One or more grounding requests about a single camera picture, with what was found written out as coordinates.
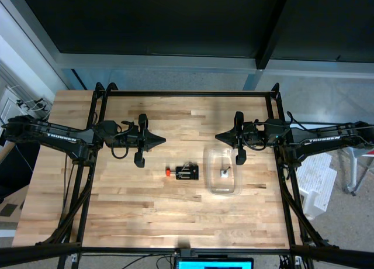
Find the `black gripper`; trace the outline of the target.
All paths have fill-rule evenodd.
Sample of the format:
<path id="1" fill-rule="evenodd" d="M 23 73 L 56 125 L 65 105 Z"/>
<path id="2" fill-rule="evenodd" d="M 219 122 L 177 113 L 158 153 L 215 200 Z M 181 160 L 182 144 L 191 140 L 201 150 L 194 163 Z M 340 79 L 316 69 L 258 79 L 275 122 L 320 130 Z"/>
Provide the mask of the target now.
<path id="1" fill-rule="evenodd" d="M 144 113 L 139 115 L 138 126 L 132 128 L 127 134 L 126 139 L 128 148 L 137 149 L 137 152 L 134 154 L 134 163 L 138 168 L 144 168 L 145 166 L 144 151 L 148 152 L 165 142 L 166 138 L 157 136 L 148 130 L 148 118 Z"/>
<path id="2" fill-rule="evenodd" d="M 259 136 L 256 124 L 253 122 L 244 122 L 244 114 L 239 111 L 236 112 L 234 117 L 234 127 L 229 131 L 215 135 L 215 137 L 216 140 L 227 144 L 232 149 L 238 150 L 238 154 L 236 155 L 237 165 L 243 165 L 246 162 L 247 154 L 245 147 L 255 151 L 259 150 Z"/>

